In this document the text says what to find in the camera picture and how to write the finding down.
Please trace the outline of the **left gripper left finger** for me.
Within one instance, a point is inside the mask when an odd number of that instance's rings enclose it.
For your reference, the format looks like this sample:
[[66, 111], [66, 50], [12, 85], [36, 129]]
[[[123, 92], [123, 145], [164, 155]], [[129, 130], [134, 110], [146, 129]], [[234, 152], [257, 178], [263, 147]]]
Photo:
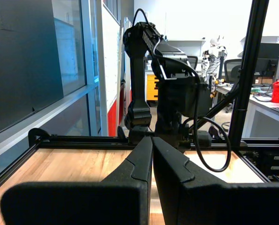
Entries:
[[100, 182], [25, 182], [0, 201], [7, 225], [147, 225], [153, 143], [144, 137]]

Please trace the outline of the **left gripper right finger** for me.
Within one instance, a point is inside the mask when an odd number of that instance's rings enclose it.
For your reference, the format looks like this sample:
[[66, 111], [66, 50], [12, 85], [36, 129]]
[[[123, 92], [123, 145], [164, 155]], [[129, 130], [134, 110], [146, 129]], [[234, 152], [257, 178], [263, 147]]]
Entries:
[[279, 183], [226, 183], [159, 137], [154, 177], [167, 225], [279, 225]]

